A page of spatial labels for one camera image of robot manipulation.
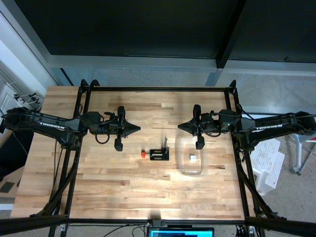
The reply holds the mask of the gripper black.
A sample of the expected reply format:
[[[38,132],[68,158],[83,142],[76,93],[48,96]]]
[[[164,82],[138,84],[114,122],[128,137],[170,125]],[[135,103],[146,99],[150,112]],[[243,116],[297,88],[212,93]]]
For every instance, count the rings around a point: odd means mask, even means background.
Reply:
[[[122,152],[123,150],[123,144],[122,144],[122,137],[125,137],[124,135],[124,126],[126,123],[126,127],[128,130],[126,131],[126,136],[131,135],[132,133],[138,132],[141,130],[141,127],[131,124],[125,119],[125,108],[124,106],[119,106],[117,115],[114,116],[114,119],[112,122],[110,122],[109,125],[109,135],[116,135],[116,139],[114,141],[114,148],[118,152]]]
[[[194,136],[197,136],[196,149],[202,150],[205,145],[205,140],[202,134],[204,133],[205,135],[209,137],[215,138],[215,137],[219,137],[219,133],[217,135],[212,135],[211,133],[208,133],[206,131],[207,127],[212,122],[212,115],[211,113],[202,114],[200,105],[194,105],[193,119],[195,122],[195,130],[196,130],[196,133],[194,134]],[[190,127],[193,125],[193,119],[187,122],[184,122],[182,124],[179,124],[178,129],[180,129],[183,132],[193,135],[193,129]]]

